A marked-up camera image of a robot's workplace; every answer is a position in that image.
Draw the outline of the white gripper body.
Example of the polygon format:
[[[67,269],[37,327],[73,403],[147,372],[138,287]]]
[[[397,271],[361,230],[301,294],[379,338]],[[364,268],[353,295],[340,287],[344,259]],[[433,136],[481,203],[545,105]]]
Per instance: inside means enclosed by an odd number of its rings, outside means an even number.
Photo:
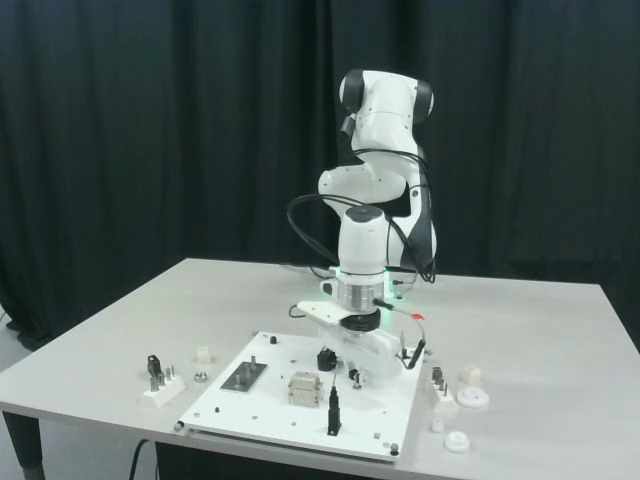
[[[402,370],[396,358],[401,351],[400,340],[382,329],[355,332],[334,325],[319,327],[318,336],[349,370],[379,379],[396,377]]]

